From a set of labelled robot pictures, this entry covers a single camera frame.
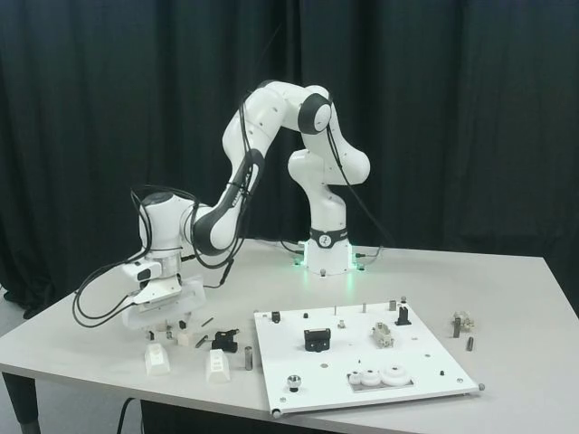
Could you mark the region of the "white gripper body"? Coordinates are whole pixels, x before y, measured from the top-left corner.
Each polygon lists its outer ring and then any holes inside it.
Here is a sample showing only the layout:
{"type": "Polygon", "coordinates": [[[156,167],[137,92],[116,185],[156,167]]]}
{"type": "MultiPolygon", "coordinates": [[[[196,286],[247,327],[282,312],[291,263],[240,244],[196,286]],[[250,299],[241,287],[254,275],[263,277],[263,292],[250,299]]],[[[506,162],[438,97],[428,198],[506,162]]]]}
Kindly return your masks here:
{"type": "Polygon", "coordinates": [[[164,323],[174,324],[187,318],[206,302],[203,280],[187,278],[151,279],[121,314],[123,325],[130,330],[155,329],[164,323]]]}

